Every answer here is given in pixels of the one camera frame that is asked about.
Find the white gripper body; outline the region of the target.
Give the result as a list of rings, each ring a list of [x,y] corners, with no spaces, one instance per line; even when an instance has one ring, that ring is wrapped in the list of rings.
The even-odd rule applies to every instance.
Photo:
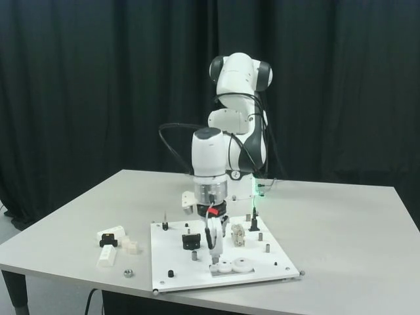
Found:
[[[212,260],[219,260],[223,253],[224,232],[219,218],[208,219],[208,248]]]

